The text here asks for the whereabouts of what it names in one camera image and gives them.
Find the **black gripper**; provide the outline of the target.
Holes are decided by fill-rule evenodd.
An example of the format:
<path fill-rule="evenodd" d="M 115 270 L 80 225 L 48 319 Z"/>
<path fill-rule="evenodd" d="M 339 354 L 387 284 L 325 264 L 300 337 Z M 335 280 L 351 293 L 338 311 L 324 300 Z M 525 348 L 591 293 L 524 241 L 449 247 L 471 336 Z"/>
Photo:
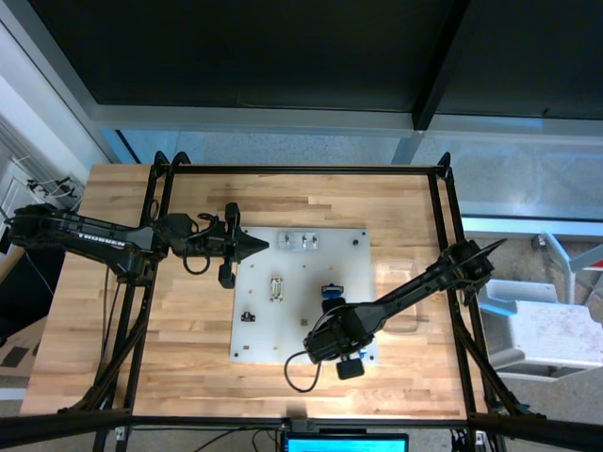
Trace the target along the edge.
<path fill-rule="evenodd" d="M 225 206 L 224 219 L 215 217 L 206 238 L 206 259 L 222 259 L 219 267 L 218 281 L 222 288 L 234 288 L 236 276 L 233 263 L 236 261 L 236 231 L 240 225 L 240 211 L 235 202 Z M 240 260 L 245 260 L 269 248 L 268 242 L 252 236 L 248 230 L 240 232 L 240 242 L 245 246 L 240 251 Z"/>
<path fill-rule="evenodd" d="M 342 311 L 346 305 L 347 302 L 341 297 L 324 299 L 321 303 L 322 311 L 328 319 Z M 336 362 L 337 376 L 345 380 L 364 375 L 365 369 L 362 358 L 362 349 L 356 349 L 354 351 L 337 352 L 334 357 L 328 358 L 328 361 Z"/>

